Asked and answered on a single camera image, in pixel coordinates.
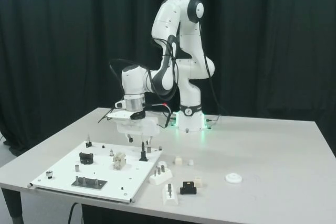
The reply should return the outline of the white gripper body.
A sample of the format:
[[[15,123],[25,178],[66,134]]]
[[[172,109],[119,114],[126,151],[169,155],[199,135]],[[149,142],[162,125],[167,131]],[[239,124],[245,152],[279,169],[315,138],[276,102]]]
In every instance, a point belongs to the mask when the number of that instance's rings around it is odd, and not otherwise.
[[[140,120],[116,121],[117,130],[124,134],[159,134],[158,118],[145,117]]]

